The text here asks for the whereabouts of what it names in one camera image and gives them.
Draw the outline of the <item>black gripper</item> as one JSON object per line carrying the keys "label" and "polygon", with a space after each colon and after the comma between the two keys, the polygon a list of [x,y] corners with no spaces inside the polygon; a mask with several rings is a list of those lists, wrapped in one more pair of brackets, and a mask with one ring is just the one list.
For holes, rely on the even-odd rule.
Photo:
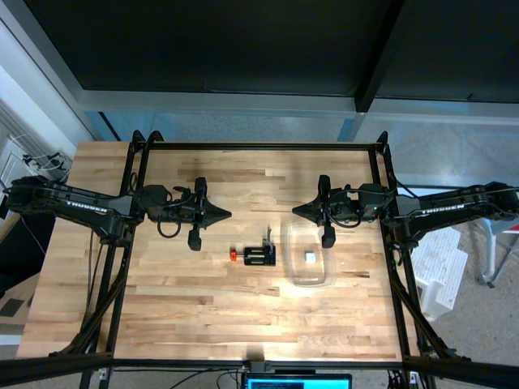
{"label": "black gripper", "polygon": [[199,231],[203,222],[204,229],[207,229],[215,223],[232,217],[229,211],[215,206],[207,199],[207,190],[206,178],[198,177],[195,179],[194,192],[183,195],[183,199],[176,201],[172,206],[177,230],[170,238],[179,235],[182,223],[190,223],[192,228],[188,233],[187,243],[193,251],[201,251],[202,240]]}
{"label": "black gripper", "polygon": [[335,226],[343,229],[359,226],[358,201],[349,197],[347,189],[332,189],[327,175],[320,175],[318,197],[309,203],[294,207],[292,213],[324,227],[321,242],[325,249],[331,249],[336,242]]}

